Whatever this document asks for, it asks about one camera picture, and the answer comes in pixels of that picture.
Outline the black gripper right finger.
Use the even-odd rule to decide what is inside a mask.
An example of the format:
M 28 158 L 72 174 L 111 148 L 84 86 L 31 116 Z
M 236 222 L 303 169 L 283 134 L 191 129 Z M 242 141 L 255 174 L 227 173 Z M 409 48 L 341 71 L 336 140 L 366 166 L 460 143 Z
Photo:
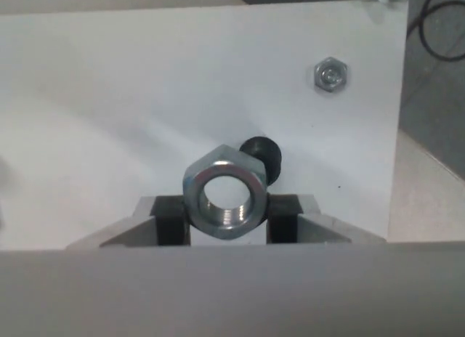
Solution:
M 381 244 L 369 231 L 324 214 L 314 195 L 268 195 L 267 243 Z

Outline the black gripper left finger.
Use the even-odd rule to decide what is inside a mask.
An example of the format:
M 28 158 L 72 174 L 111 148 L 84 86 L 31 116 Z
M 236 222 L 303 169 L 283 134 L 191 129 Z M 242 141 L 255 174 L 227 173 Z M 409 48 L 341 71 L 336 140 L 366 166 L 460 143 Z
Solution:
M 131 216 L 103 227 L 69 246 L 141 248 L 190 244 L 189 221 L 181 195 L 140 198 Z

